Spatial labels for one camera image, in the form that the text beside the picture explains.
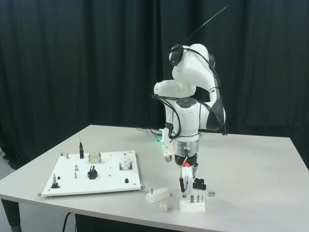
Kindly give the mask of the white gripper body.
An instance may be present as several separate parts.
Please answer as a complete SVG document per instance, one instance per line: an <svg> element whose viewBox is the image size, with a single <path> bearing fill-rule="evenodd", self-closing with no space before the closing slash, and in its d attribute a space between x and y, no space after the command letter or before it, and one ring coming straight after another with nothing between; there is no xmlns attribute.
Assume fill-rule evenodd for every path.
<svg viewBox="0 0 309 232"><path fill-rule="evenodd" d="M188 191L191 194L193 190L193 171L192 167L183 166L181 172L181 192Z"/></svg>

